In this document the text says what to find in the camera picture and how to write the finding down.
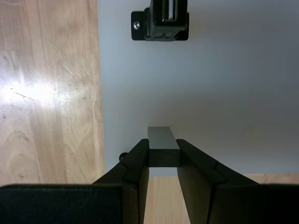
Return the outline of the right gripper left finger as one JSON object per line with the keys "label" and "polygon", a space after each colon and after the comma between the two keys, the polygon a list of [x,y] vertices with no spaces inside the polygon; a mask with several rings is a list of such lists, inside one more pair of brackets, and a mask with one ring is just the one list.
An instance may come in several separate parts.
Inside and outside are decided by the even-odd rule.
{"label": "right gripper left finger", "polygon": [[144,223],[149,181],[149,140],[140,140],[110,171],[94,184],[121,187],[121,223]]}

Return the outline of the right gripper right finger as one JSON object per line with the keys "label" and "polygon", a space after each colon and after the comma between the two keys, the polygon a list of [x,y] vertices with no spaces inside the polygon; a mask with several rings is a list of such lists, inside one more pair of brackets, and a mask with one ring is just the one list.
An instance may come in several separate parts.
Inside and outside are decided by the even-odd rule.
{"label": "right gripper right finger", "polygon": [[250,224],[254,220],[253,187],[258,183],[223,165],[183,139],[180,187],[192,224]]}

